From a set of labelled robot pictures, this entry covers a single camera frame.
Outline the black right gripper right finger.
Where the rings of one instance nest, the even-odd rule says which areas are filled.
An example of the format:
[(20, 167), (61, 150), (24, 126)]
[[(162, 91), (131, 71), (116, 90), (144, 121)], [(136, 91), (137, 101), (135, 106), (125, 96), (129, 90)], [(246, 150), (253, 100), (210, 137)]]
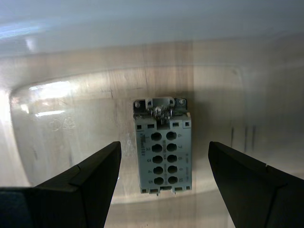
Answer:
[(210, 142), (208, 159), (235, 227), (304, 226), (302, 179), (219, 142)]

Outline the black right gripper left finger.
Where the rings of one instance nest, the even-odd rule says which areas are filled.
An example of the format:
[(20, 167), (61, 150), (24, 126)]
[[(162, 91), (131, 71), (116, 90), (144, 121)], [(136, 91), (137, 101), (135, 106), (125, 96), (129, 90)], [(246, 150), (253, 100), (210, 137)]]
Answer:
[(113, 142), (35, 187), (0, 189), (2, 228), (102, 228), (121, 164)]

